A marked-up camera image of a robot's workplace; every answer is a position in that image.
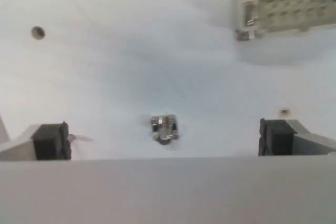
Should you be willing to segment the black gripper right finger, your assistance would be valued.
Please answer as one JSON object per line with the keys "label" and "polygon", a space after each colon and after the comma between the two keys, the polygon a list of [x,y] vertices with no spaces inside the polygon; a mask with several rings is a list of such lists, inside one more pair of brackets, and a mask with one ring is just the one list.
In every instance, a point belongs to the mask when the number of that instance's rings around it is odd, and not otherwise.
{"label": "black gripper right finger", "polygon": [[311,133],[298,120],[260,119],[259,156],[335,154],[335,140]]}

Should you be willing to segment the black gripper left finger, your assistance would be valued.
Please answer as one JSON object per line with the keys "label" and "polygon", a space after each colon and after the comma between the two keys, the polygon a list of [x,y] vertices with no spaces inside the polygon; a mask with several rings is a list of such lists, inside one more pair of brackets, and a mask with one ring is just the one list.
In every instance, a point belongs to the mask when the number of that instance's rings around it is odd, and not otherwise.
{"label": "black gripper left finger", "polygon": [[13,140],[1,128],[1,161],[71,160],[71,140],[66,122],[33,124]]}

